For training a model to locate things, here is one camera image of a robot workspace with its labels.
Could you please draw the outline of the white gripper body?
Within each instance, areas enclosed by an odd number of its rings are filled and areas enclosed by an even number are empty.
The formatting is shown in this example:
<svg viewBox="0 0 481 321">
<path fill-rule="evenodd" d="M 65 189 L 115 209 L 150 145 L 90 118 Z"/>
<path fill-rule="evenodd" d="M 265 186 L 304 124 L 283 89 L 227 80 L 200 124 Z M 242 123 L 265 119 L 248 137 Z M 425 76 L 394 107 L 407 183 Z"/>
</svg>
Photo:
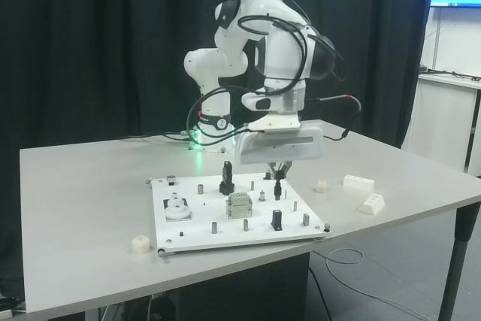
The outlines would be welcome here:
<svg viewBox="0 0 481 321">
<path fill-rule="evenodd" d="M 293 132 L 247 132 L 236 142 L 235 160 L 242 165 L 321 158 L 322 125 L 302 125 Z"/>
</svg>

